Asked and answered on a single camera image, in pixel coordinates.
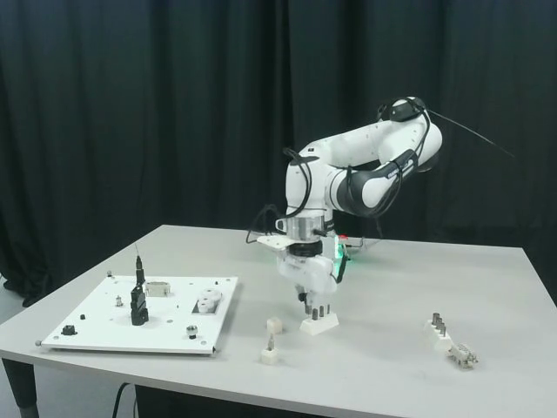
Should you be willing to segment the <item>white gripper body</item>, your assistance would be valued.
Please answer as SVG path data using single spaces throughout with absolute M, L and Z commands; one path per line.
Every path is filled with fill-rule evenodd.
M 278 273 L 310 294 L 312 306 L 330 304 L 338 289 L 335 265 L 322 255 L 298 257 L 290 254 L 277 257 Z

